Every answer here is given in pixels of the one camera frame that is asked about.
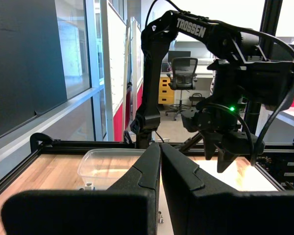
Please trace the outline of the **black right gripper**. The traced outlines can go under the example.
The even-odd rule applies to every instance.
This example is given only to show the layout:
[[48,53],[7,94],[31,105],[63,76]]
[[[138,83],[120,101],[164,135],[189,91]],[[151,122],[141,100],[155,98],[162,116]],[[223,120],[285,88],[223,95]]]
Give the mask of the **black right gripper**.
[[186,151],[200,140],[204,143],[205,159],[211,160],[218,149],[217,173],[223,173],[236,159],[236,155],[259,155],[265,143],[252,134],[238,113],[217,103],[202,102],[198,108],[181,113],[183,127],[196,135],[185,141]]

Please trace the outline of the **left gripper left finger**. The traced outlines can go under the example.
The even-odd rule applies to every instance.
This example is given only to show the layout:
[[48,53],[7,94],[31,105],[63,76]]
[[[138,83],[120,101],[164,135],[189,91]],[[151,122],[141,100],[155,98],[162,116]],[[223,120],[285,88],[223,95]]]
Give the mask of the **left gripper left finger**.
[[8,235],[154,235],[161,148],[151,144],[107,190],[28,190],[5,201]]

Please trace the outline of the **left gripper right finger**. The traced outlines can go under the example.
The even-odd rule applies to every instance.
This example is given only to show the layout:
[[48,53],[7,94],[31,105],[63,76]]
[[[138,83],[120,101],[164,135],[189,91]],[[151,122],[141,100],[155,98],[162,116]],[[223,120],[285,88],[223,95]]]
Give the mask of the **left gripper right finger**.
[[294,191],[238,191],[164,143],[161,175],[176,235],[294,235]]

